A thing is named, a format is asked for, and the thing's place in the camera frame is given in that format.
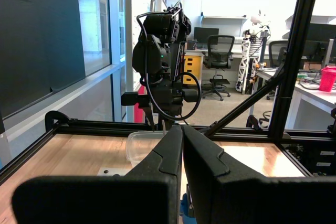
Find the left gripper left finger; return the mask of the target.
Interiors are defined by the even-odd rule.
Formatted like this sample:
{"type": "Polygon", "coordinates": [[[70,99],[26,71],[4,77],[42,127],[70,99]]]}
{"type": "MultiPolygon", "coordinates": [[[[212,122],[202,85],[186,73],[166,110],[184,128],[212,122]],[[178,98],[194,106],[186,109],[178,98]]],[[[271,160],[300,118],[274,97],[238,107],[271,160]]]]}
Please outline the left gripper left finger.
{"type": "Polygon", "coordinates": [[[18,223],[178,223],[183,131],[173,126],[123,176],[42,176],[12,196],[18,223]]]}

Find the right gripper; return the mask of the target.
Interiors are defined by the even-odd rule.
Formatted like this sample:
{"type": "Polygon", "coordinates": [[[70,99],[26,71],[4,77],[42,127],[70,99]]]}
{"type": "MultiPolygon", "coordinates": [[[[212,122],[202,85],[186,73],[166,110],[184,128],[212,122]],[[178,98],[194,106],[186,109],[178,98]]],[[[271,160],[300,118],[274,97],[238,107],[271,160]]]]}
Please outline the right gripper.
{"type": "Polygon", "coordinates": [[[180,79],[176,81],[160,79],[149,83],[150,90],[147,94],[139,94],[137,91],[125,92],[121,96],[121,104],[123,106],[137,104],[145,112],[152,131],[155,131],[153,112],[161,116],[179,116],[182,114],[183,102],[195,104],[188,116],[196,112],[202,98],[201,85],[196,86],[196,89],[188,88],[180,79]]]}

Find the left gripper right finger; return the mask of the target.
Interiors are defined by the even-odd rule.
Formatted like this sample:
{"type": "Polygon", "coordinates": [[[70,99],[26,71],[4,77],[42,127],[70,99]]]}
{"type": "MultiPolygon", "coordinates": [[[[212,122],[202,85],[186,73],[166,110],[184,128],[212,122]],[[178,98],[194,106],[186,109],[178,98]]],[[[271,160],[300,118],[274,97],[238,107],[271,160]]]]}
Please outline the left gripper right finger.
{"type": "Polygon", "coordinates": [[[194,128],[183,132],[198,223],[335,223],[335,177],[266,177],[194,128]]]}

